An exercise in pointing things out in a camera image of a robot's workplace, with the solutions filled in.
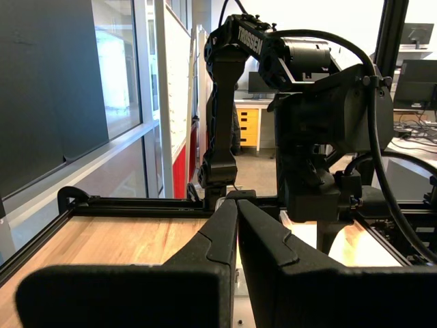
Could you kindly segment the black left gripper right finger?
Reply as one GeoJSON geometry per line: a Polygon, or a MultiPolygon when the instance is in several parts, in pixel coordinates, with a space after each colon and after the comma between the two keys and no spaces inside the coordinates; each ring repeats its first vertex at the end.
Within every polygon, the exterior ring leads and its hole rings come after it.
{"type": "Polygon", "coordinates": [[[258,327],[435,327],[433,267],[350,268],[247,200],[238,243],[258,327]]]}

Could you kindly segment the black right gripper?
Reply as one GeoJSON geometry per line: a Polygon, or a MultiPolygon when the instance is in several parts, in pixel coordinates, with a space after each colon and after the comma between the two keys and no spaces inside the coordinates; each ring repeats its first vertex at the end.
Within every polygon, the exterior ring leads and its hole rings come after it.
{"type": "Polygon", "coordinates": [[[364,185],[354,168],[329,169],[346,154],[371,155],[369,133],[379,149],[393,138],[388,78],[369,76],[361,65],[320,79],[303,92],[277,94],[272,102],[279,192],[320,192],[333,183],[343,192],[364,185]]]}

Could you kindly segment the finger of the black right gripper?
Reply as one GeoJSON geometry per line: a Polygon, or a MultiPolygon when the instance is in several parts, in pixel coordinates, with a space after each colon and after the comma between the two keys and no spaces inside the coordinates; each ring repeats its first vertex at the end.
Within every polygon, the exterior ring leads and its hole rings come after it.
{"type": "Polygon", "coordinates": [[[316,249],[328,255],[338,233],[346,226],[351,226],[353,220],[348,221],[318,221],[316,225],[316,249]]]}

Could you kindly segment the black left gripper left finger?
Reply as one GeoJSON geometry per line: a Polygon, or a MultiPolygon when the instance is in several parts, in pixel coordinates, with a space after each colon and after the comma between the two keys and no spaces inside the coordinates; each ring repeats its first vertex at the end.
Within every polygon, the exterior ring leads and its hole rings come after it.
{"type": "Polygon", "coordinates": [[[24,327],[231,327],[238,209],[225,200],[161,265],[48,266],[18,286],[24,327]]]}

